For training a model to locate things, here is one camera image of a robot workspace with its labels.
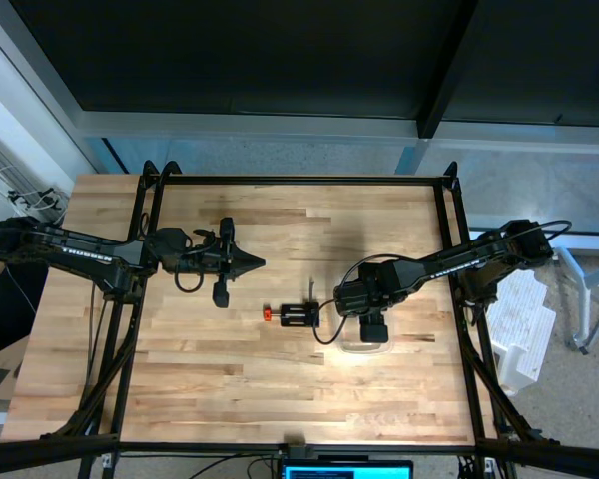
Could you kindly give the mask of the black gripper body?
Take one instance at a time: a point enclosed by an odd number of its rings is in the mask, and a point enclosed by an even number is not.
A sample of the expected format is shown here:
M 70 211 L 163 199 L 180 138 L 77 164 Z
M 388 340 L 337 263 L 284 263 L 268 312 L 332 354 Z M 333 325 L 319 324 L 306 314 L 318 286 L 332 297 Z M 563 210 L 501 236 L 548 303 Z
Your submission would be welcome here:
M 362 343 L 386 344 L 389 340 L 388 327 L 380 309 L 372 309 L 359 318 L 359 336 Z
M 202 237 L 202 243 L 193 247 L 196 268 L 200 276 L 214 274 L 217 279 L 213 285 L 212 299 L 218 308 L 229 306 L 227 282 L 233 260 L 235 225 L 230 217 L 220 220 L 220 230 L 216 235 L 213 231 L 195 229 L 194 234 Z

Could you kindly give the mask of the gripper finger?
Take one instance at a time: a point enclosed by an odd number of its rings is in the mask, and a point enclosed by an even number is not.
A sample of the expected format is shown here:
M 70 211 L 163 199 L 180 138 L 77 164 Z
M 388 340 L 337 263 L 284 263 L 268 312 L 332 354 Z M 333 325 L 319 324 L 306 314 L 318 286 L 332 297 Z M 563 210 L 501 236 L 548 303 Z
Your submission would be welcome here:
M 235 243 L 233 244 L 233 262 L 265 262 L 264 259 L 242 251 Z
M 266 265 L 264 260 L 236 260 L 233 262 L 233 280 L 238 279 L 242 275 L 262 268 Z

